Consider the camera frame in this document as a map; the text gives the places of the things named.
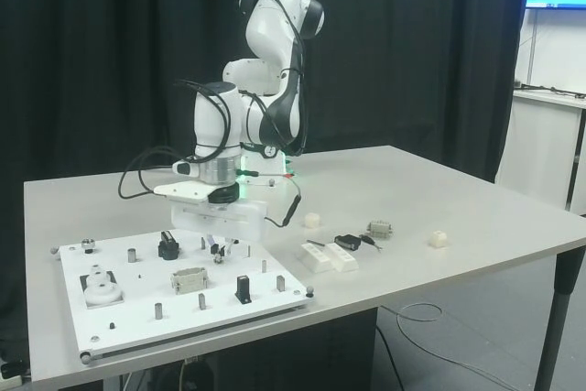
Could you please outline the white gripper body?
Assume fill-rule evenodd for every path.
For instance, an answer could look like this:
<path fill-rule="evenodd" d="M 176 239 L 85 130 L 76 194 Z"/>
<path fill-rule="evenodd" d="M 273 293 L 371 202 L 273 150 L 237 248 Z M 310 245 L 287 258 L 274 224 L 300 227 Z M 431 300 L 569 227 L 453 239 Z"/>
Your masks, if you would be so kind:
<path fill-rule="evenodd" d="M 171 203 L 171 222 L 177 229 L 240 241 L 262 242 L 266 231 L 267 204 L 239 200 L 227 205 Z"/>

